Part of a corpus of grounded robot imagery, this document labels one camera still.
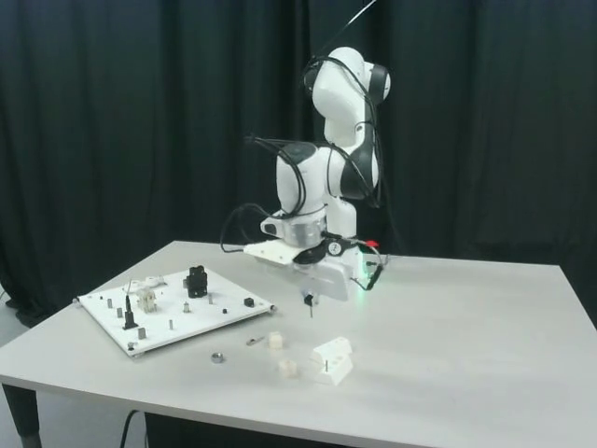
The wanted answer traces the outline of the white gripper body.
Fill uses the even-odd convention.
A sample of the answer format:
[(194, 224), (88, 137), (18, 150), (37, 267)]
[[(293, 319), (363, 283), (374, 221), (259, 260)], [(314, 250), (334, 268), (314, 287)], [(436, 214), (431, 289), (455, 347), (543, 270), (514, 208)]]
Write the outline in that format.
[(312, 264), (293, 265), (298, 287), (304, 297), (327, 297), (336, 301), (350, 298), (350, 279), (345, 266), (329, 258)]

